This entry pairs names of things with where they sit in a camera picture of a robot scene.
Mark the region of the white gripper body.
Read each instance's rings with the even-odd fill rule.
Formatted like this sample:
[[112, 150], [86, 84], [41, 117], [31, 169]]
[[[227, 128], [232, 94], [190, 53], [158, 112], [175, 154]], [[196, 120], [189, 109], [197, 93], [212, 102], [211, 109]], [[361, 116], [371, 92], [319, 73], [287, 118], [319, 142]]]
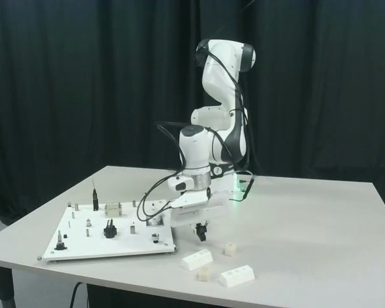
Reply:
[[171, 226], [195, 225], [229, 213], [228, 191], [187, 191], [170, 202]]

